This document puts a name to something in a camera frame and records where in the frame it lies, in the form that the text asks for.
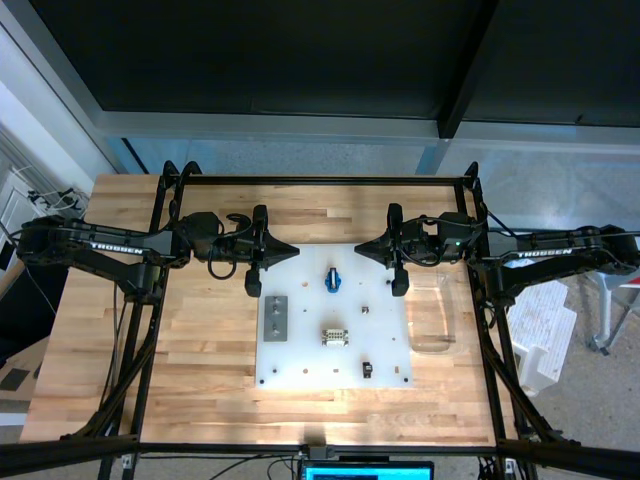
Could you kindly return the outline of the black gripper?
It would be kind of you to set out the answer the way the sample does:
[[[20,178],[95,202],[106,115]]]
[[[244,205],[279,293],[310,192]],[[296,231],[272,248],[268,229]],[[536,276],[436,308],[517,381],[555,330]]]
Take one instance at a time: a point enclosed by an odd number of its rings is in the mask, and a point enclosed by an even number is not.
[[[221,230],[214,241],[214,261],[231,265],[231,270],[226,275],[214,274],[219,281],[228,280],[234,276],[237,266],[247,264],[249,270],[245,274],[244,288],[249,296],[260,296],[262,283],[259,270],[264,270],[294,258],[299,255],[297,247],[276,239],[269,231],[268,213],[265,205],[257,205],[253,209],[252,217],[245,214],[230,213],[226,219],[236,224],[233,231],[225,232],[221,222]]]
[[[409,262],[419,267],[434,267],[441,262],[441,246],[437,234],[429,234],[425,226],[437,226],[439,220],[421,215],[404,220],[402,207],[391,203],[388,207],[388,231],[379,237],[358,244],[354,252],[369,260],[393,269],[391,293],[394,297],[404,296],[410,286],[409,274],[404,265]]]

